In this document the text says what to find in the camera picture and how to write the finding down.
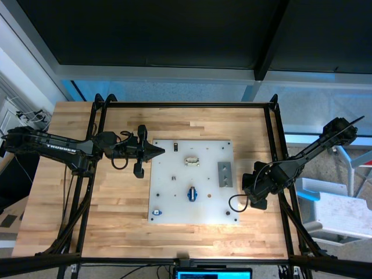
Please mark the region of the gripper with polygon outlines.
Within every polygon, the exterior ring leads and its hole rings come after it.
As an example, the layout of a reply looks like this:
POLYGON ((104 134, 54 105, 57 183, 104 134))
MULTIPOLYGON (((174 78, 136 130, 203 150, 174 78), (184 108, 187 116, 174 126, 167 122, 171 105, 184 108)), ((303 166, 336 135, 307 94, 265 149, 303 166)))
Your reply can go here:
POLYGON ((255 209, 267 209, 267 196, 271 193, 273 187, 273 180, 270 176, 271 164, 255 162, 252 175, 251 207, 255 209))
POLYGON ((136 178, 144 177, 144 169, 142 164, 144 161, 148 162, 151 159, 165 153, 163 148, 156 145, 152 145, 147 141, 148 130, 145 125, 139 125, 137 130, 137 136, 134 137, 133 142, 130 144, 129 151, 137 162, 134 164, 133 173, 136 178))

